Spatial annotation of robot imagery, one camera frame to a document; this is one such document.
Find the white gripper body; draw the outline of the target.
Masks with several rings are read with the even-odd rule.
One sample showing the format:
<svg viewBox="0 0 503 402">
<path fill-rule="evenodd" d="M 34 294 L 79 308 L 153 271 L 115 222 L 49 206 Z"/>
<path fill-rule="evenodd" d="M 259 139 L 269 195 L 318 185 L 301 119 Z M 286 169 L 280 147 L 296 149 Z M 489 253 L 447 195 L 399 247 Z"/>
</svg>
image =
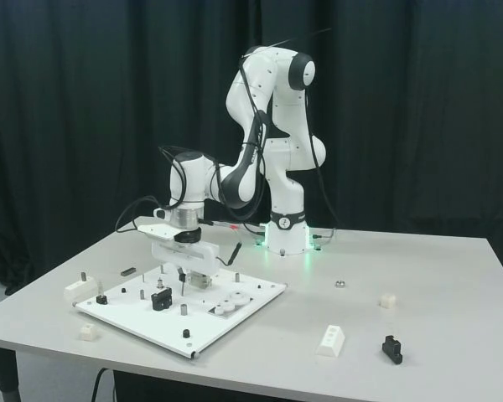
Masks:
<svg viewBox="0 0 503 402">
<path fill-rule="evenodd" d="M 189 271 L 217 270 L 217 245 L 206 241 L 183 244 L 175 241 L 154 240 L 152 255 L 156 260 Z"/>
</svg>

